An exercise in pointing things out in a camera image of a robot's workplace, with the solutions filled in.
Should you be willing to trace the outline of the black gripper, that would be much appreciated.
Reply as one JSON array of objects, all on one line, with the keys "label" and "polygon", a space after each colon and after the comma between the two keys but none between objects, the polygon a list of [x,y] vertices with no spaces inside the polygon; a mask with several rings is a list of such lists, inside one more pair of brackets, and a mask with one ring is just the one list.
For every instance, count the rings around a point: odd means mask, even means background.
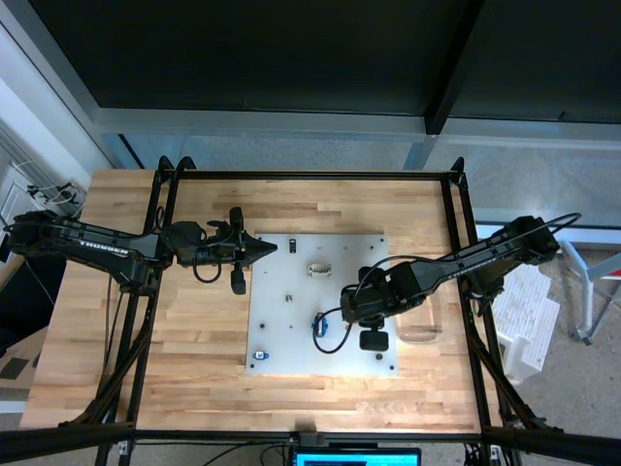
[{"label": "black gripper", "polygon": [[373,288],[356,291],[354,285],[341,291],[341,312],[343,321],[349,326],[362,328],[359,334],[359,347],[368,351],[387,351],[389,335],[383,331],[384,302],[380,293]]},{"label": "black gripper", "polygon": [[[231,288],[236,295],[244,295],[246,281],[243,268],[246,266],[247,255],[242,209],[234,207],[229,212],[229,221],[210,220],[207,226],[213,228],[215,234],[206,240],[206,264],[218,268],[216,277],[211,279],[211,283],[219,279],[223,264],[232,265]],[[252,236],[249,237],[249,247],[250,265],[278,250],[276,244]]]}]

